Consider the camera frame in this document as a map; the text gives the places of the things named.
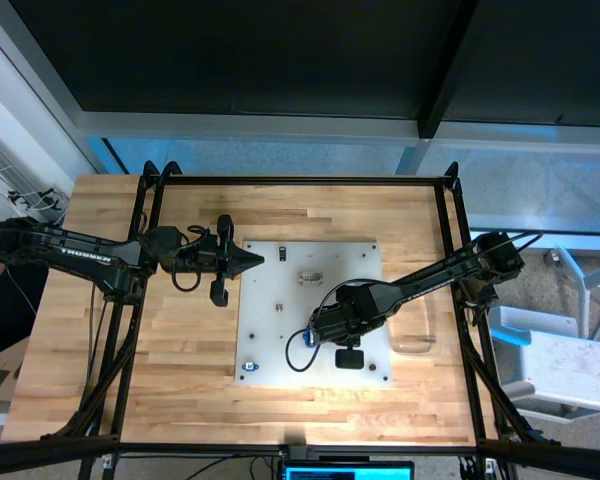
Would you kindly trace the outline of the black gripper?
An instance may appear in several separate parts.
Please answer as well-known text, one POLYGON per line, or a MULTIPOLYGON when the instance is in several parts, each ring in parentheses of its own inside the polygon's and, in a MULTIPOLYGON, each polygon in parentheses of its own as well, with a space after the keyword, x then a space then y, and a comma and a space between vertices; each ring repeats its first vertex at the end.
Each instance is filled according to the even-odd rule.
POLYGON ((263 264, 263 257, 250 249, 239 247, 233 241, 234 224, 229 215, 218 217, 215 234, 201 225, 190 225, 188 231, 198 234, 198 238, 177 250, 172 266, 172 284, 178 291, 190 293, 200 286, 203 274, 214 274, 215 279, 210 285, 210 299, 215 306, 226 307, 226 278, 235 278, 263 264), (181 286, 177 280, 180 273, 195 274, 194 285, 181 286))
POLYGON ((360 340, 370 327, 364 306, 354 300, 339 300, 336 318, 331 334, 331 341, 339 345, 335 351, 335 366, 347 370, 363 369, 364 352, 360 349, 360 340))

